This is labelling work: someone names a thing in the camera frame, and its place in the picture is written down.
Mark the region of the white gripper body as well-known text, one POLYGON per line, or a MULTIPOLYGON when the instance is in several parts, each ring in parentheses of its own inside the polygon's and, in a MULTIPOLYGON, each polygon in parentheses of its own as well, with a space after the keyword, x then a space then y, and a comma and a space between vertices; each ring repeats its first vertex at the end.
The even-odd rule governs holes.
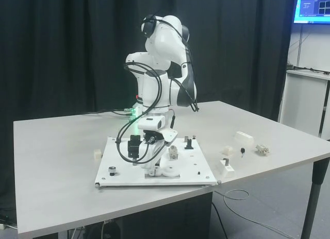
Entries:
POLYGON ((142 144, 139 153, 145 154, 145 157, 139 161, 138 165, 145 170, 146 174, 155 172, 155 166, 160 161, 162 155, 167 149, 167 143, 164 140, 157 141, 153 144, 142 144))

